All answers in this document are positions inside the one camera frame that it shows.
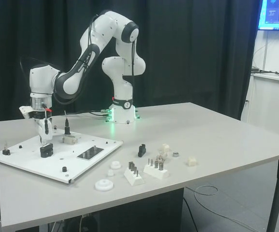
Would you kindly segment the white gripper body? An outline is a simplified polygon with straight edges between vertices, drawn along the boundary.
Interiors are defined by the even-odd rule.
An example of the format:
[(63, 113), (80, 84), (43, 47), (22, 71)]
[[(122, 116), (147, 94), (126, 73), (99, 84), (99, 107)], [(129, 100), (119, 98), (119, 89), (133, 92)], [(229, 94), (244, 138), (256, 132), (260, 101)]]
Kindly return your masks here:
[(34, 122), (39, 136), (51, 140), (53, 137), (51, 121), (48, 118), (43, 118), (35, 119)]

